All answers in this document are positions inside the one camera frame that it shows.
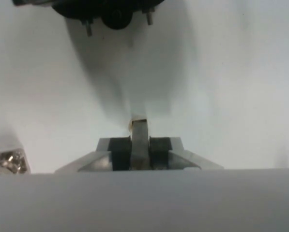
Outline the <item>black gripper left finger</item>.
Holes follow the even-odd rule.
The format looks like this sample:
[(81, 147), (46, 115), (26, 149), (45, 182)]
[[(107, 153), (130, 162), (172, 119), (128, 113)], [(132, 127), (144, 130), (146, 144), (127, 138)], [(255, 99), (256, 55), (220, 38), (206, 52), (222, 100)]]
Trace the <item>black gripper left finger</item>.
[(128, 171), (131, 137), (101, 138), (95, 151), (59, 168), (57, 173)]

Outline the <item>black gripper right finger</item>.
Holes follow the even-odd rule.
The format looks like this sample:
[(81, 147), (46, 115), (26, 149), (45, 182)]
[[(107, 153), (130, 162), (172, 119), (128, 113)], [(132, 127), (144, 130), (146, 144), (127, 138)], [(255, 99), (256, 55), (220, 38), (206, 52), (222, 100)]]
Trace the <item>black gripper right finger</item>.
[(183, 146), (180, 137), (150, 137), (149, 155), (154, 170), (220, 170), (224, 167), (202, 156), (197, 155)]

